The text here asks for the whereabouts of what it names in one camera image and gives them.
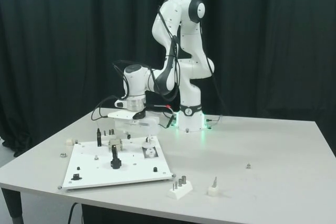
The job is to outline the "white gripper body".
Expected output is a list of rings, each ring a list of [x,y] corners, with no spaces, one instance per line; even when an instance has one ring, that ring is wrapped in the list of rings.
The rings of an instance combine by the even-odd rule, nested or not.
[[[129,134],[158,134],[160,131],[160,119],[157,116],[147,116],[139,120],[115,119],[114,121],[117,130]]]

